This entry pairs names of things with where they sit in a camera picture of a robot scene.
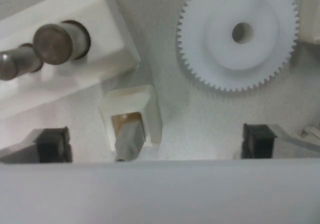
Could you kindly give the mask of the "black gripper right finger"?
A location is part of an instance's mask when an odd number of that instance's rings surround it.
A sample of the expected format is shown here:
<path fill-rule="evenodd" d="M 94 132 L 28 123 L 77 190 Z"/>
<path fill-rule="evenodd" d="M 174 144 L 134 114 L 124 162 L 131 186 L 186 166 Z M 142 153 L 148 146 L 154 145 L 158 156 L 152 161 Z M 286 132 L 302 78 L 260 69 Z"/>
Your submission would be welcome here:
<path fill-rule="evenodd" d="M 290 133 L 277 124 L 244 124 L 236 159 L 319 158 L 319 125 Z"/>

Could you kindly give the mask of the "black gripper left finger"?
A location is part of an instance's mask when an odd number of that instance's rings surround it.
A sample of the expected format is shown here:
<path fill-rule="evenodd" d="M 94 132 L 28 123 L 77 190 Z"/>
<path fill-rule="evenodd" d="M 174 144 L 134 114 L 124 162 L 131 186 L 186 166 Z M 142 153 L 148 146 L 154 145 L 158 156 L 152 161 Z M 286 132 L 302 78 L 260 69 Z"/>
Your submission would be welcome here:
<path fill-rule="evenodd" d="M 1 163 L 72 163 L 68 127 L 34 129 L 20 143 L 1 149 Z"/>

